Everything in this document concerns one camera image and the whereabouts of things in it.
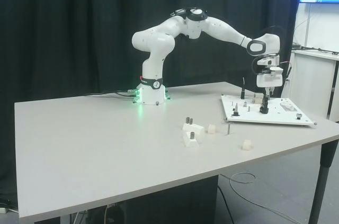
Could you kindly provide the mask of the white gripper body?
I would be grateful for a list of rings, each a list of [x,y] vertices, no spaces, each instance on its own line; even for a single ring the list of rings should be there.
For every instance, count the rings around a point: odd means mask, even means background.
[[[257,87],[280,87],[282,86],[282,75],[257,75],[256,85]]]

